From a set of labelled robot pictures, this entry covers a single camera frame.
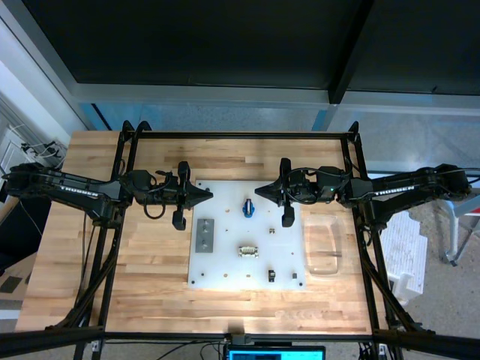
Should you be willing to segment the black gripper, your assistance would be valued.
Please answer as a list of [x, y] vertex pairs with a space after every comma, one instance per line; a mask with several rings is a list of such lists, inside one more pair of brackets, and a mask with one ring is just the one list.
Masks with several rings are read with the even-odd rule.
[[286, 157], [280, 160], [280, 180], [258, 187], [254, 192], [277, 207], [281, 207], [281, 200], [283, 201], [282, 227], [286, 228], [291, 227], [295, 221], [293, 203], [314, 203], [314, 190], [307, 180], [305, 170], [292, 169], [291, 160]]
[[164, 177], [163, 184], [159, 186], [161, 204], [176, 207], [172, 213], [172, 225], [176, 230], [185, 230], [184, 210], [212, 199], [213, 193], [190, 182], [191, 169], [187, 161], [178, 164], [177, 175], [163, 170], [158, 170], [157, 174]]

